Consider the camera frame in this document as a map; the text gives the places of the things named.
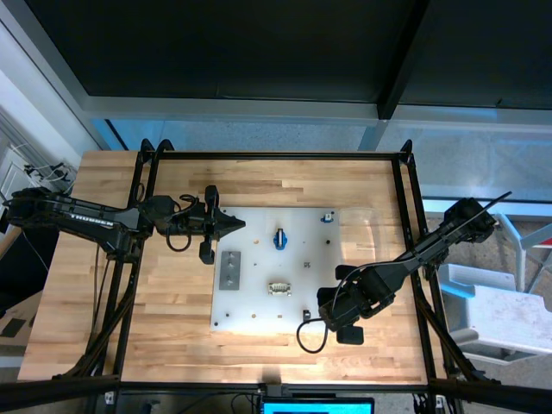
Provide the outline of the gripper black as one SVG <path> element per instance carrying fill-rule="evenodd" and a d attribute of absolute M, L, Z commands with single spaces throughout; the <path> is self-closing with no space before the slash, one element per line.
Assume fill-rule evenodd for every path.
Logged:
<path fill-rule="evenodd" d="M 317 303 L 322 304 L 319 307 L 319 317 L 328 330 L 336 333 L 336 340 L 340 344 L 364 344 L 363 328 L 354 325 L 361 316 L 359 303 L 362 300 L 354 283 L 366 268 L 367 265 L 339 265 L 335 270 L 338 286 L 321 287 L 317 290 Z"/>
<path fill-rule="evenodd" d="M 174 252 L 186 251 L 191 246 L 192 237 L 200 235 L 204 240 L 199 244 L 199 259 L 205 265 L 214 264 L 215 252 L 212 249 L 212 242 L 246 226 L 245 221 L 229 216 L 226 210 L 218 209 L 219 199 L 219 192 L 215 185 L 208 185 L 205 188 L 203 202 L 191 194 L 179 196 L 179 200 L 187 202 L 188 205 L 173 214 L 173 223 L 176 225 L 173 234 L 185 235 L 187 242 L 182 248 L 174 248 Z"/>

